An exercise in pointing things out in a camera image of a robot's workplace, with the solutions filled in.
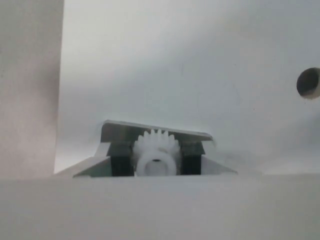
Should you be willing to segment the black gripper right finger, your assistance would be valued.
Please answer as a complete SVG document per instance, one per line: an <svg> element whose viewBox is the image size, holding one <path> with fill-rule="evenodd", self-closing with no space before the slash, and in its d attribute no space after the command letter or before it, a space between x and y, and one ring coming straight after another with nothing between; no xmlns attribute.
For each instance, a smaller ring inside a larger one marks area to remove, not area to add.
<svg viewBox="0 0 320 240"><path fill-rule="evenodd" d="M181 175L260 175L247 152L220 150L213 141L184 142L180 149Z"/></svg>

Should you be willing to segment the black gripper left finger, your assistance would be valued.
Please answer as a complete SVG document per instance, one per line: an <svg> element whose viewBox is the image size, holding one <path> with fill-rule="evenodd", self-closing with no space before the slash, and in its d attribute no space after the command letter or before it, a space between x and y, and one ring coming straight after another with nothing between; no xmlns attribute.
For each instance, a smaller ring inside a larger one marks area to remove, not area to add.
<svg viewBox="0 0 320 240"><path fill-rule="evenodd" d="M88 157L55 174L66 178L104 178L133 176L133 143L131 141L101 142Z"/></svg>

